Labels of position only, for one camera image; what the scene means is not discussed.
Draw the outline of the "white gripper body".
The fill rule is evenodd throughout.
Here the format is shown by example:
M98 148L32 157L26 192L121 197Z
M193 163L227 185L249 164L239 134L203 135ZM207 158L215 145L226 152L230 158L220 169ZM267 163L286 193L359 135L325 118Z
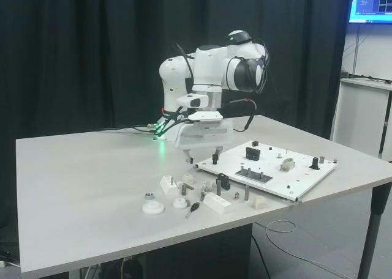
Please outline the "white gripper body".
M221 147L233 141L233 121L194 122L171 129L171 143L182 150Z

